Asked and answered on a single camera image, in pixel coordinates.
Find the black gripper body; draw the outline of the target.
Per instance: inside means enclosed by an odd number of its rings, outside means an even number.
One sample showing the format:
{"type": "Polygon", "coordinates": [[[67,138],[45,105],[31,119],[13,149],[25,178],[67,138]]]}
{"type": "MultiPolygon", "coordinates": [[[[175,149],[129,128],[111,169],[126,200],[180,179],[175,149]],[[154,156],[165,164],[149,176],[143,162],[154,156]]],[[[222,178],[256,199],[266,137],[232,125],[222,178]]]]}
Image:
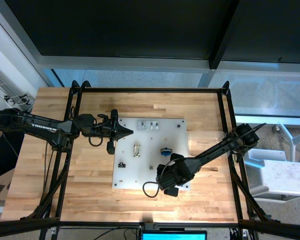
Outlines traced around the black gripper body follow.
{"type": "Polygon", "coordinates": [[[114,141],[117,137],[117,131],[118,131],[118,110],[113,109],[110,112],[110,117],[105,118],[102,121],[102,126],[100,130],[100,134],[103,138],[108,138],[108,142],[106,145],[106,151],[109,155],[115,154],[115,144],[114,141]]]}
{"type": "Polygon", "coordinates": [[[167,166],[159,164],[156,170],[156,181],[159,189],[171,197],[178,196],[179,189],[177,186],[184,185],[193,179],[193,174],[184,163],[174,163],[167,166]]]}

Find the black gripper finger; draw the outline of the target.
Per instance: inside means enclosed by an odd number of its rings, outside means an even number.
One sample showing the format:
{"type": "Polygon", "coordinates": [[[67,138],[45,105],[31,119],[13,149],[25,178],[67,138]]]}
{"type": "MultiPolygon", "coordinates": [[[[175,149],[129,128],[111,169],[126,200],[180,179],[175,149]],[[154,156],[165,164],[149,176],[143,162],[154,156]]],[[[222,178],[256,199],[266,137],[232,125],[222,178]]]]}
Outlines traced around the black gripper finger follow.
{"type": "Polygon", "coordinates": [[[123,139],[123,138],[125,138],[127,136],[130,136],[132,134],[133,134],[133,132],[119,132],[119,133],[116,134],[116,141],[118,142],[120,139],[123,139]]]}
{"type": "Polygon", "coordinates": [[[125,119],[119,119],[118,120],[118,129],[122,132],[129,132],[133,133],[134,131],[131,129],[131,126],[128,121],[125,119]]]}

